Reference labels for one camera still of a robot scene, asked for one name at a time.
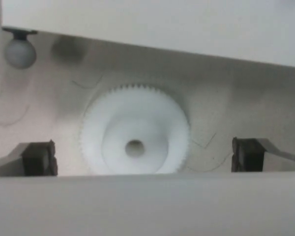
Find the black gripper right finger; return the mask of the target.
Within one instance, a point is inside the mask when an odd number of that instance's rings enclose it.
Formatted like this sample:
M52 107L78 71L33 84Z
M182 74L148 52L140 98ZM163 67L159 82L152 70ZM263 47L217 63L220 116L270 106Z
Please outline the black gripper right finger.
M292 172L295 155L279 150L269 139L232 140L232 172Z

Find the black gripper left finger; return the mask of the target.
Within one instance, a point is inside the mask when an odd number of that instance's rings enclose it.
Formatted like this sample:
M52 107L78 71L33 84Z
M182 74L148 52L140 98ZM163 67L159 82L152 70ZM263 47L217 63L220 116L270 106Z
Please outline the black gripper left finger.
M54 141L18 144L0 158L0 177L58 176Z

